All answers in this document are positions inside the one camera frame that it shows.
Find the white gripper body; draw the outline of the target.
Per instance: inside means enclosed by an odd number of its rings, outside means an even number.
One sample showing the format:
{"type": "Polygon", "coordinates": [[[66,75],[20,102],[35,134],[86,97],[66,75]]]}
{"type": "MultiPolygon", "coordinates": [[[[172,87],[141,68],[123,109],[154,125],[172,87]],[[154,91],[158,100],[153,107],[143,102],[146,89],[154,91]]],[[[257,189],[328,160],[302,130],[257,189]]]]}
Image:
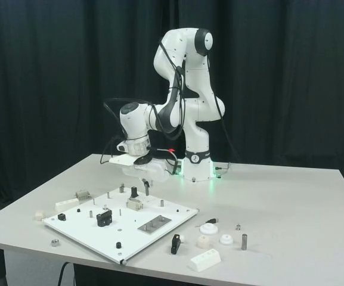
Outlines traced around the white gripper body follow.
{"type": "Polygon", "coordinates": [[[127,176],[145,179],[146,181],[164,182],[171,176],[163,161],[151,161],[147,164],[122,167],[127,176]]]}

